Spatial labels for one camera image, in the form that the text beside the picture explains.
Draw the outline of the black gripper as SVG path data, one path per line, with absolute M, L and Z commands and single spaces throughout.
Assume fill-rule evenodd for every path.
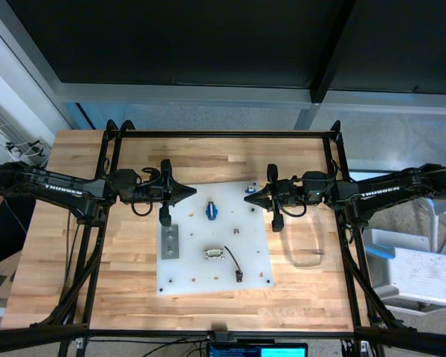
M 172 178 L 172 167 L 169 159 L 161 162 L 160 170 L 153 167 L 145 167 L 144 172 L 149 175 L 145 191 L 150 202 L 161 203 L 159 209 L 159 222 L 163 227 L 171 226 L 171 216 L 169 206 L 195 195 L 197 190 L 194 187 L 178 183 Z
M 255 186 L 248 187 L 245 202 L 273 212 L 271 223 L 273 232 L 281 232 L 284 228 L 283 214 L 291 218 L 300 218 L 301 213 L 292 213 L 286 207 L 295 208 L 302 205 L 302 187 L 294 183 L 293 179 L 278 179 L 277 165 L 269 164 L 267 168 L 268 184 L 261 190 Z

